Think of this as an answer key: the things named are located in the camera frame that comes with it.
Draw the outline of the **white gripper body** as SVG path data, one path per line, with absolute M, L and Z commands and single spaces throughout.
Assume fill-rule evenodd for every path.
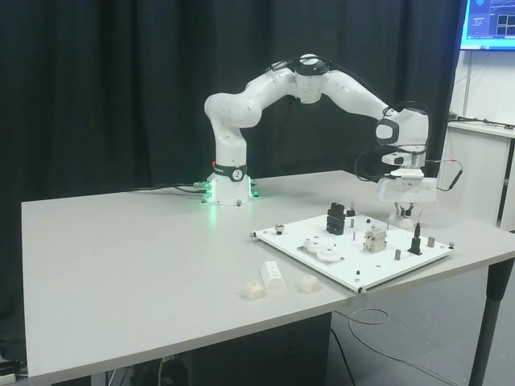
M 437 179 L 380 179 L 378 198 L 386 203 L 433 203 L 437 197 Z

